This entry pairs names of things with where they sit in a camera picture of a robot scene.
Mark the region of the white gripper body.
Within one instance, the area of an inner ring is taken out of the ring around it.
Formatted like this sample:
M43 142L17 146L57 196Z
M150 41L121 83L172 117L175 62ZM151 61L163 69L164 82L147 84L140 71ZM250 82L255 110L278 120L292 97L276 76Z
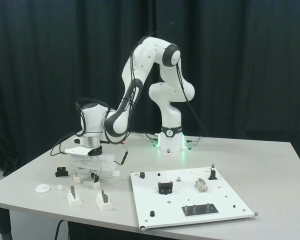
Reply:
M101 154L96 156L73 156L73 164L77 168L92 171L113 172L115 170L115 155Z

